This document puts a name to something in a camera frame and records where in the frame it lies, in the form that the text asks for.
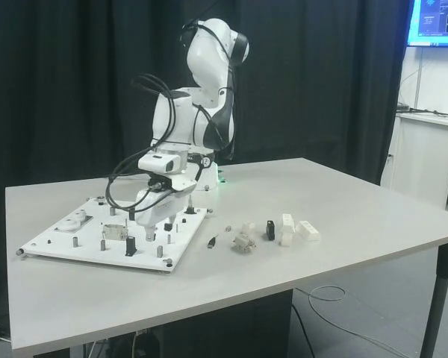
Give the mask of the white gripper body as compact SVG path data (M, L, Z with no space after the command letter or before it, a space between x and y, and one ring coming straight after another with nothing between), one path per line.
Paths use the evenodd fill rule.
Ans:
M189 193L172 192L164 190L161 192L150 192L146 198L136 206L134 220L136 224L143 227L155 226L158 222L175 216L187 205Z

